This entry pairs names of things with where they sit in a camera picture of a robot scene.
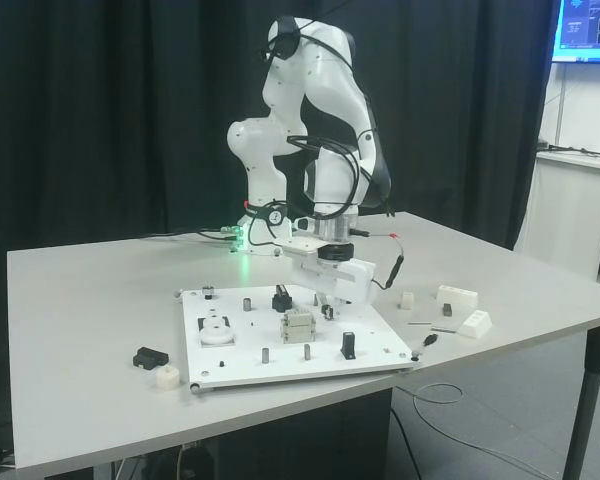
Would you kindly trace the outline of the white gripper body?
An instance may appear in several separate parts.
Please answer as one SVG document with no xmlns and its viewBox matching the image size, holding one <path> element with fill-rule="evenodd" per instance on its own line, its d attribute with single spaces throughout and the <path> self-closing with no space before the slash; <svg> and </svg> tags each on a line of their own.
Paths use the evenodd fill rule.
<svg viewBox="0 0 600 480">
<path fill-rule="evenodd" d="M 355 258 L 342 262 L 304 258 L 292 261 L 291 272 L 296 284 L 320 295 L 370 304 L 375 298 L 375 269 L 374 263 Z"/>
</svg>

